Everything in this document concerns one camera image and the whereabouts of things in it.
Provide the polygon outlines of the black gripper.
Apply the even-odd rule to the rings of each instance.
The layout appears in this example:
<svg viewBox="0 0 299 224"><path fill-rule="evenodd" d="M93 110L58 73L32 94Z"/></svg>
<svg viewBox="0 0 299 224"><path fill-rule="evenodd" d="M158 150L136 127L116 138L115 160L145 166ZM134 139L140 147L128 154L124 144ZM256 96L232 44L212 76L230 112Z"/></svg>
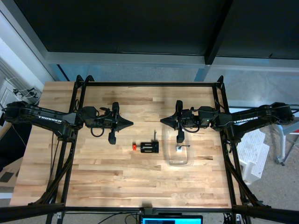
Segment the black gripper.
<svg viewBox="0 0 299 224"><path fill-rule="evenodd" d="M116 136L115 133L120 130L123 130L124 128L133 126L134 123L132 121L129 121L127 119L124 119L119 115L119 103L114 102L112 104L112 110L109 108L101 107L100 110L104 111L103 115L100 115L100 120L102 124L102 129L110 129L110 133L108 135L108 142L110 144L116 144Z"/></svg>
<svg viewBox="0 0 299 224"><path fill-rule="evenodd" d="M176 113L166 118L160 119L162 124L178 131L177 143L182 143L185 140L185 132L196 133L199 131L199 123L196 121L192 112L193 109L184 110L183 102L181 100L177 100Z"/></svg>

